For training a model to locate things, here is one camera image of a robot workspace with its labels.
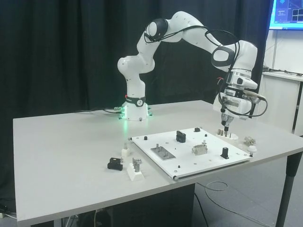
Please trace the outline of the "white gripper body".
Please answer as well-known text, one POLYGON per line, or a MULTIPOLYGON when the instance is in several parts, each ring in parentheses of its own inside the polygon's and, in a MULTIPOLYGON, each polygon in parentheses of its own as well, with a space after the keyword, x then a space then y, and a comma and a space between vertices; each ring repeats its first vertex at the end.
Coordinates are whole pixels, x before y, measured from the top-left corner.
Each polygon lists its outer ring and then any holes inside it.
POLYGON ((248 115, 248 113, 250 112, 251 107, 252 107, 251 101, 246 100, 246 99, 241 99, 238 97, 229 96, 226 94, 221 94, 221 98, 222 98, 222 102, 225 105, 226 109, 223 113, 221 112, 222 105, 219 102, 219 95, 217 95, 214 100, 214 103, 213 103, 213 109, 215 111, 218 111, 219 113, 224 114, 226 116, 239 118, 239 119, 243 119, 243 120, 247 119, 247 116, 236 115, 236 114, 231 113, 229 110, 231 110, 232 112, 235 112, 235 113, 248 115))

